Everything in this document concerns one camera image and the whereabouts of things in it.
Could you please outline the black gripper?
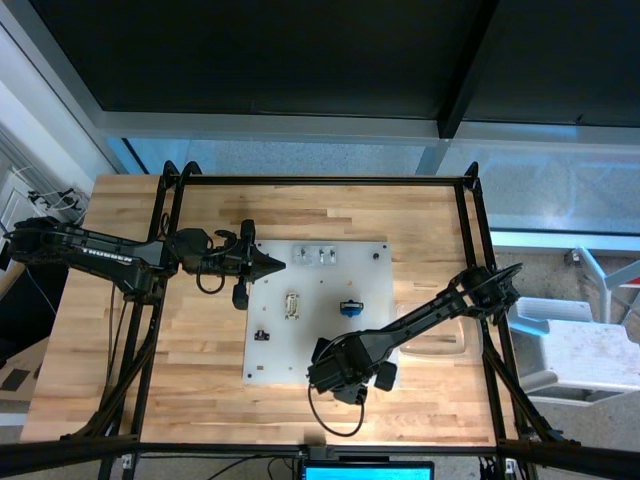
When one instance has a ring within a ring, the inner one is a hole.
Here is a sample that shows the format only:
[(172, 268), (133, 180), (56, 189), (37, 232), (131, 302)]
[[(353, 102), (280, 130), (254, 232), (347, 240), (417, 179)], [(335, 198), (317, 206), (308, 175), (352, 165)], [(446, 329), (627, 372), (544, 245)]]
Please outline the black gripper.
[(247, 310), (249, 305), (248, 281), (251, 274), (252, 280), (257, 281), (268, 275), (277, 273), (286, 268), (281, 260), (272, 258), (261, 251), (255, 251), (255, 223), (251, 219), (241, 222), (240, 233), (229, 232), (225, 240), (225, 253), (222, 260), (222, 268), (227, 276), (234, 276), (237, 279), (233, 287), (232, 303), (238, 310)]
[(383, 362), (379, 365), (374, 386), (382, 391), (391, 391), (397, 376), (398, 367), (392, 362)]

